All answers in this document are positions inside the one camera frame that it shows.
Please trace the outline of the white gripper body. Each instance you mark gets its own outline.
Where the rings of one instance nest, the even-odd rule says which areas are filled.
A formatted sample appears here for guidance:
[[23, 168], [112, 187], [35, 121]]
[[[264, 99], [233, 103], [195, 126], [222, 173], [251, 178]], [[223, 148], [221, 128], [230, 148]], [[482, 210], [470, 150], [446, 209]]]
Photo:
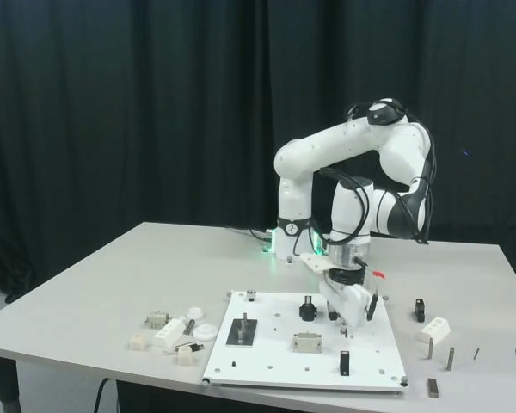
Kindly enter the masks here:
[[331, 281], [319, 282], [320, 294], [346, 322], [349, 329], [361, 327], [371, 302], [371, 293], [360, 284], [343, 285]]

